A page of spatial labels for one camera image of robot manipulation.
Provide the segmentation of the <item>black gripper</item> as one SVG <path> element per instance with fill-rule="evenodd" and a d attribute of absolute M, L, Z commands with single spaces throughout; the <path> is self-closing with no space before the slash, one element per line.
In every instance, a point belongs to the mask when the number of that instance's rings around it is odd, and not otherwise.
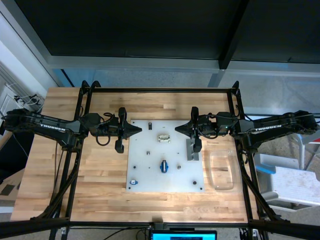
<path fill-rule="evenodd" d="M 207 115 L 199 115 L 199 109 L 196 106 L 191 108 L 191 120 L 179 125 L 175 131 L 191 138 L 194 141 L 193 152 L 199 153 L 202 150 L 202 140 L 200 136 L 209 139 L 209 135 L 203 133 L 206 130 L 209 119 Z"/>
<path fill-rule="evenodd" d="M 129 122 L 126 121 L 126 119 L 127 119 L 127 111 L 124 107 L 120 107 L 118 110 L 118 117 L 115 117 L 115 120 L 113 121 L 113 125 L 114 125 L 113 128 L 115 129 L 113 130 L 114 132 L 113 135 L 117 137 L 114 148 L 117 153 L 124 152 L 123 138 L 124 138 L 125 129 L 128 130 L 125 133 L 126 139 L 129 139 L 131 136 L 142 132 L 142 129 L 140 127 L 130 124 Z"/>

